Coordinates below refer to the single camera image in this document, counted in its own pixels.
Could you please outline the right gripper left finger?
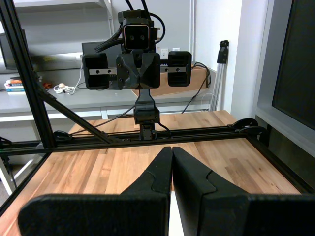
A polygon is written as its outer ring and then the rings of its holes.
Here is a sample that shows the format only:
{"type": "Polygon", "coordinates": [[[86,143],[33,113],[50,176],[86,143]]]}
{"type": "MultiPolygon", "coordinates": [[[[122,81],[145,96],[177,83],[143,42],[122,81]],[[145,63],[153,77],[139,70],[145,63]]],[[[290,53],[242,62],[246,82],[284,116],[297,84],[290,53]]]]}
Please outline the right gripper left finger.
{"type": "Polygon", "coordinates": [[[164,147],[121,194],[46,194],[19,211],[23,236],[166,236],[172,148],[164,147]]]}

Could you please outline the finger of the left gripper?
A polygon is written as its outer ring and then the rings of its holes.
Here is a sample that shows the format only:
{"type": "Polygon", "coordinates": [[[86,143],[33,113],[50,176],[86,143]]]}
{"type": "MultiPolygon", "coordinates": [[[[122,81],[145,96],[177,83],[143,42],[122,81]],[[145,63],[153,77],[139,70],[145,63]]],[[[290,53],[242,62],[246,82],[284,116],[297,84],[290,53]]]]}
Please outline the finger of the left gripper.
{"type": "Polygon", "coordinates": [[[119,54],[116,65],[119,89],[136,89],[139,85],[139,72],[133,54],[119,54]]]}
{"type": "Polygon", "coordinates": [[[157,89],[160,86],[160,56],[158,53],[144,53],[139,72],[142,89],[157,89]]]}

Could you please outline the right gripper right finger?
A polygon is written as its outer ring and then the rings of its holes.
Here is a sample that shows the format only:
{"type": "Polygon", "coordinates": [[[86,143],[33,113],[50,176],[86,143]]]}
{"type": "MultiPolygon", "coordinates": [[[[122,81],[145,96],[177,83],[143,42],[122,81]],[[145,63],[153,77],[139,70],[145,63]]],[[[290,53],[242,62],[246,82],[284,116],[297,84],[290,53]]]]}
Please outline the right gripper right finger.
{"type": "Polygon", "coordinates": [[[251,194],[180,147],[173,183],[187,236],[312,236],[314,195],[251,194]]]}

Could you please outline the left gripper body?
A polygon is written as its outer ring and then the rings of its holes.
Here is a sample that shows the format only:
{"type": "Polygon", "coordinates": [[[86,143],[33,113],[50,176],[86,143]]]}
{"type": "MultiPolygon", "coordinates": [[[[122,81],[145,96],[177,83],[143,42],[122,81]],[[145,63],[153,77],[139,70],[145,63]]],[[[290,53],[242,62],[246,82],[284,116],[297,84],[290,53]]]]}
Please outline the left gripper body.
{"type": "MultiPolygon", "coordinates": [[[[142,57],[144,53],[132,52],[135,65],[140,72],[142,57]]],[[[90,54],[82,57],[83,71],[86,87],[93,89],[108,89],[111,81],[117,80],[117,65],[108,66],[107,55],[90,54]]],[[[167,60],[160,59],[160,74],[167,74],[167,82],[171,87],[187,87],[191,81],[191,53],[190,52],[170,52],[167,60]]]]}

